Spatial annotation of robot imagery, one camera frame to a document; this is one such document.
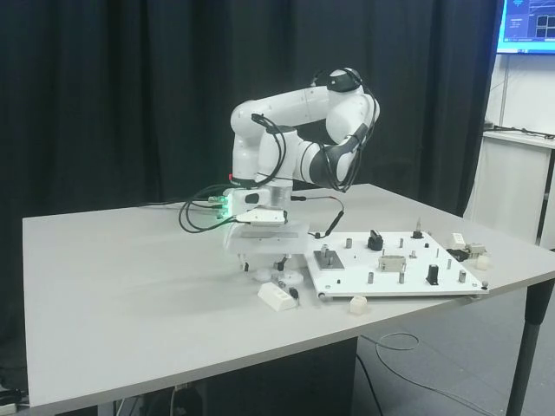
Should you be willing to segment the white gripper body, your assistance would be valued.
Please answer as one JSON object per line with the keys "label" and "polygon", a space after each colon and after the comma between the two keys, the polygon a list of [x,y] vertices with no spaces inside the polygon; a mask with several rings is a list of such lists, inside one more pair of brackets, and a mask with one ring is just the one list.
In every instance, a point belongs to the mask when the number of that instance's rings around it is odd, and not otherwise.
{"label": "white gripper body", "polygon": [[303,254],[308,244],[308,231],[308,224],[235,224],[225,234],[224,247],[230,253],[246,256]]}

